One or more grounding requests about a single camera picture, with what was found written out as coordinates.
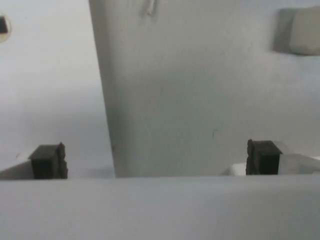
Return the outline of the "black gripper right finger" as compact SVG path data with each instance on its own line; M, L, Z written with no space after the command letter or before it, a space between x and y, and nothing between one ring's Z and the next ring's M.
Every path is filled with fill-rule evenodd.
M309 175L320 173L320 161L294 153L279 141L247 141L245 174L249 175Z

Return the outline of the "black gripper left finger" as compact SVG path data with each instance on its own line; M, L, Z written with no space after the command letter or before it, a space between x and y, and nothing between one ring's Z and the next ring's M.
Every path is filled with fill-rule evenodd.
M2 180L54 180L68 178L66 147L63 143L41 144L0 163Z

